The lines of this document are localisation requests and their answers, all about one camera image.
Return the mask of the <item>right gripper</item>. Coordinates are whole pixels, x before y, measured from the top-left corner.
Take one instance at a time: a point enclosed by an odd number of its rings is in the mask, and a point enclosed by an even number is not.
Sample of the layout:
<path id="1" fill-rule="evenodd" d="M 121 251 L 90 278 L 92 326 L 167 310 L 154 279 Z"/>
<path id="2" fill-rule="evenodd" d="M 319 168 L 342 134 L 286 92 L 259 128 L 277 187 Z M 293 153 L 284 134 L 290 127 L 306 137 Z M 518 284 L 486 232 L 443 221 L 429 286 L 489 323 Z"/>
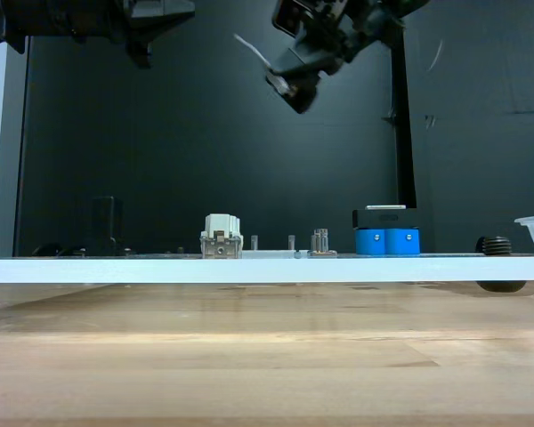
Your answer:
<path id="1" fill-rule="evenodd" d="M 397 43 L 404 18 L 426 1 L 313 1 L 300 15 L 292 49 L 265 70 L 275 93 L 297 114 L 315 101 L 319 72 L 336 73 L 374 42 Z"/>

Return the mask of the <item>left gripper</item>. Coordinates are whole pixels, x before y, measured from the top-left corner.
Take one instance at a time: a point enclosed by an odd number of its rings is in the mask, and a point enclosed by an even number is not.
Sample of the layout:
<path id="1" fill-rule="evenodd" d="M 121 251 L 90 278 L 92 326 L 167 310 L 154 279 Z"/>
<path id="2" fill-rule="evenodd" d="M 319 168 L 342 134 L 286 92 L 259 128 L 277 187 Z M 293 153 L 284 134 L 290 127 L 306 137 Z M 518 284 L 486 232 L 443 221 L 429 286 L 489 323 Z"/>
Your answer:
<path id="1" fill-rule="evenodd" d="M 152 42 L 194 16 L 191 1 L 0 0 L 0 44 L 24 53 L 29 36 L 103 37 L 148 69 Z"/>

